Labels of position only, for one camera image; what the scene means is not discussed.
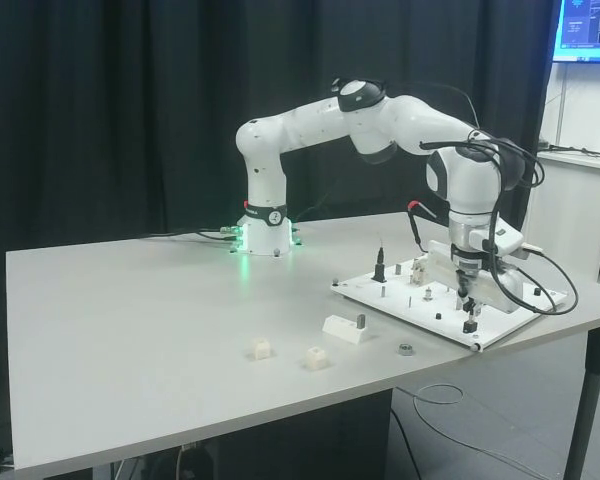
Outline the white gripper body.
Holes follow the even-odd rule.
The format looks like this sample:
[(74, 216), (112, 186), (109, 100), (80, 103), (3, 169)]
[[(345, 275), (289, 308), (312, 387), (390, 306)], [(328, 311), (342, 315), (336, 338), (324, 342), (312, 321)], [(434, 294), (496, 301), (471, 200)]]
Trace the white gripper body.
[(518, 306), (510, 300), (491, 273), (482, 269), (461, 268), (451, 259), (451, 247), (430, 241), (427, 253), (427, 276), (455, 290), (459, 297), (512, 313)]

